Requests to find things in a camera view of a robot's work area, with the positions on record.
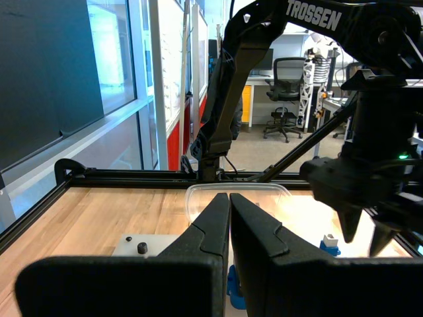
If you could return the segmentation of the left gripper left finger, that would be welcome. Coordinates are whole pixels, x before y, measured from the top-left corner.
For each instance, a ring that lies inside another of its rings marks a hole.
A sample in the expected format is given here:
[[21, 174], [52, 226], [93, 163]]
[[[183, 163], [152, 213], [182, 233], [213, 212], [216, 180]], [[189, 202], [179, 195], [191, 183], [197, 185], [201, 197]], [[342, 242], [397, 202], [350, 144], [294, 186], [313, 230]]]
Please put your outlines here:
[[223, 316], [230, 203], [217, 194], [155, 257], [62, 256], [18, 275], [23, 316]]

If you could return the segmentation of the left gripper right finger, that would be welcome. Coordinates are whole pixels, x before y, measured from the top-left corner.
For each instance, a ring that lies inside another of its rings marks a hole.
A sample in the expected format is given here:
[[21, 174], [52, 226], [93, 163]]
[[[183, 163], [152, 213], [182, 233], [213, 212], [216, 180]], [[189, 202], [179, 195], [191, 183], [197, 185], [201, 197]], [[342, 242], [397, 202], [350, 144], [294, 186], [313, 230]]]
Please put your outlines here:
[[249, 316], [420, 316], [422, 260], [335, 258], [241, 194], [231, 241]]

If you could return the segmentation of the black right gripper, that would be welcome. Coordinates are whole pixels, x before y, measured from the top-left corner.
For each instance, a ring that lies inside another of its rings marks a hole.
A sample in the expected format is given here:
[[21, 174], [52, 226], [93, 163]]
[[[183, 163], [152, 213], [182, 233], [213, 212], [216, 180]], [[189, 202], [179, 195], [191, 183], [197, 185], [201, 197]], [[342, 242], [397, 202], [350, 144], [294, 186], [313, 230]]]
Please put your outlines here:
[[[314, 198], [337, 210], [345, 243], [356, 235], [362, 208], [371, 207], [396, 194], [402, 185], [417, 179], [422, 160], [416, 158], [366, 162], [352, 158], [315, 158], [303, 163], [300, 178], [307, 181]], [[369, 256], [376, 257], [402, 231], [394, 213], [378, 213]]]

